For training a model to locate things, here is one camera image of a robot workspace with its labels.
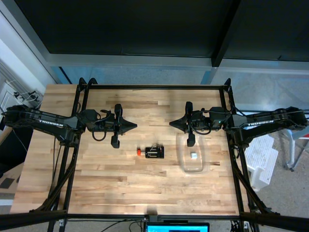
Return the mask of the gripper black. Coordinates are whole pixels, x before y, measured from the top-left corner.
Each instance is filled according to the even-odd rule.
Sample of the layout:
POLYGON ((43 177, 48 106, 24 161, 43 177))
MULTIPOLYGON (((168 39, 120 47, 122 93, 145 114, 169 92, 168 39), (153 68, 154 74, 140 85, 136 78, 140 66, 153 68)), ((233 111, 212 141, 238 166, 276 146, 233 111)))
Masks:
POLYGON ((121 104, 116 104, 114 107, 114 113, 111 113, 111 111, 107 111, 106 116, 102 119, 104 133, 113 133, 113 136, 111 137, 111 145, 113 148, 120 147, 120 141, 118 140, 119 134, 124 134, 137 127, 137 124, 121 118, 122 113, 123 108, 121 104))
POLYGON ((194 111, 193 103, 187 101, 185 105, 185 116, 171 121, 170 126, 181 130, 185 133, 185 119, 187 124, 187 146, 193 147, 196 143, 194 132, 198 135, 208 135, 211 132, 211 124, 207 117, 204 116, 204 113, 207 113, 204 108, 201 110, 194 111))

